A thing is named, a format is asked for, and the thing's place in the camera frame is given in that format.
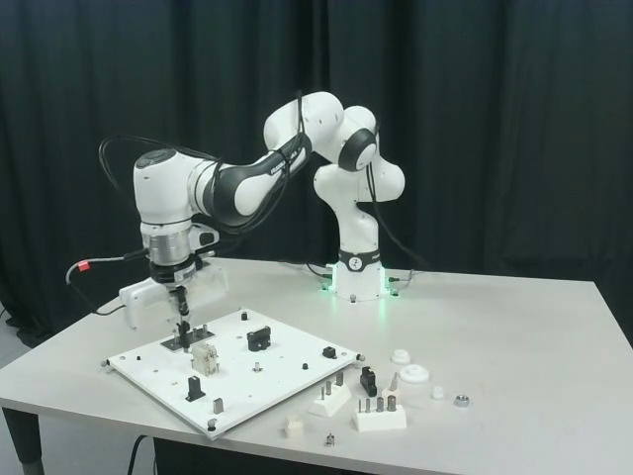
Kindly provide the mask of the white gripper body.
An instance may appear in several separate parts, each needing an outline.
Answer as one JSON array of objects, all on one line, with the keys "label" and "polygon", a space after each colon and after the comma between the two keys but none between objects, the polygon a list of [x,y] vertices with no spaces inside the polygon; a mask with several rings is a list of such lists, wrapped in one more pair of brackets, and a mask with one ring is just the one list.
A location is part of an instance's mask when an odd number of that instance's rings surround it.
[{"label": "white gripper body", "polygon": [[140,321],[155,312],[166,312],[168,319],[181,317],[176,290],[184,289],[183,301],[187,304],[189,320],[195,313],[203,311],[223,298],[228,291],[228,279],[221,266],[203,260],[202,268],[196,264],[175,272],[173,282],[159,283],[148,277],[136,284],[122,288],[119,297],[124,304],[125,321],[132,330],[137,330]]}]

